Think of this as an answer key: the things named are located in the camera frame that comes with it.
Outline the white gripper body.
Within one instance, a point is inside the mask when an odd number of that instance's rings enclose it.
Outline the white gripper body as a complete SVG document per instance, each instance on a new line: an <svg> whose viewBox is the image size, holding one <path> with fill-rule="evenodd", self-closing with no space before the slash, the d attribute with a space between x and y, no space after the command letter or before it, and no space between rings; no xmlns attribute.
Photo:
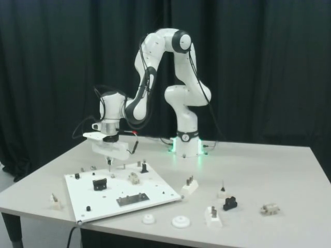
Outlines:
<svg viewBox="0 0 331 248"><path fill-rule="evenodd" d="M115 142L92 142L92 151L105 156L106 158L128 159L129 158L128 143Z"/></svg>

